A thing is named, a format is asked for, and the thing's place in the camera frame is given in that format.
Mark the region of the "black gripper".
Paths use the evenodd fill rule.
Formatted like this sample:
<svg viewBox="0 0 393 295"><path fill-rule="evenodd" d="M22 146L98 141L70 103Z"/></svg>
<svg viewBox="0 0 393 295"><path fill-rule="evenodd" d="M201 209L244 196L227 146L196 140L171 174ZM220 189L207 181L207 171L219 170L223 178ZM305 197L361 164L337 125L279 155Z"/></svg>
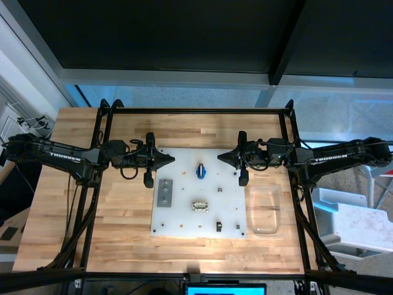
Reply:
<svg viewBox="0 0 393 295"><path fill-rule="evenodd" d="M155 170L155 158L156 169L160 169L165 165L173 163L174 157L168 154L164 149L156 149L155 147L155 136L153 132L146 134L146 142L140 141L136 145L136 155L134 156L134 165L136 173L140 169L145 169L143 174L143 183L146 188L154 187L154 179L152 172Z"/></svg>
<svg viewBox="0 0 393 295"><path fill-rule="evenodd" d="M219 161L222 161L234 169L240 169L238 178L239 186L245 187L249 182L249 171L262 171L261 149L258 141L248 141L247 133L240 131L238 133L238 145L231 151L219 154Z"/></svg>

